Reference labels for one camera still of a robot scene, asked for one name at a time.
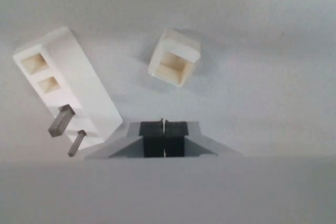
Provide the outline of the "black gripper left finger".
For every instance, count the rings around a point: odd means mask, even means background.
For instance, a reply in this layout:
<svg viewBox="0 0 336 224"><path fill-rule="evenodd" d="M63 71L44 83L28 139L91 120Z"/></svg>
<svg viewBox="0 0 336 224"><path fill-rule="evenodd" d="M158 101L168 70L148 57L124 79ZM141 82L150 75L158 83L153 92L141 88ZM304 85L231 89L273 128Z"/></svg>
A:
<svg viewBox="0 0 336 224"><path fill-rule="evenodd" d="M85 159L149 158L164 156L162 121L133 122L126 136L94 151Z"/></svg>

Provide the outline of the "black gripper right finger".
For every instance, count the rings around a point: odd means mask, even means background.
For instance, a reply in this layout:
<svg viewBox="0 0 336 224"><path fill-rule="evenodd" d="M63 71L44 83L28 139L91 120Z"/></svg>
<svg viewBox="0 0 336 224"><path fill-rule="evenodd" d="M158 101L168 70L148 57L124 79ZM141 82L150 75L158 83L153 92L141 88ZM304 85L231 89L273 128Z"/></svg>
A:
<svg viewBox="0 0 336 224"><path fill-rule="evenodd" d="M164 157L242 156L201 132L197 121L165 121Z"/></svg>

